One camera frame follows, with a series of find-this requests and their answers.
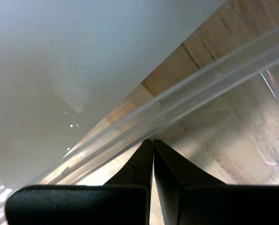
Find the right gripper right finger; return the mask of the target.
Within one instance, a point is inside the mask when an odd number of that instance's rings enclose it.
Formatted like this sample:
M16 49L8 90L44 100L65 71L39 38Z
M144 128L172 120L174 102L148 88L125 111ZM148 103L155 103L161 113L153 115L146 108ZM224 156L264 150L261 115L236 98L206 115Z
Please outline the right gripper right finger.
M279 225L279 186L228 185L161 140L154 176L167 225Z

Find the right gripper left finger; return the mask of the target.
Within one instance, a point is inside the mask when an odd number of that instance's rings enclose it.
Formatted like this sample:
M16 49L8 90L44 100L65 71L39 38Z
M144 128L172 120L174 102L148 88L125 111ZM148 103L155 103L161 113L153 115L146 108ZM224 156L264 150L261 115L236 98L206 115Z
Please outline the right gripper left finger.
M10 196L10 225L147 225L153 143L145 140L102 186L34 185Z

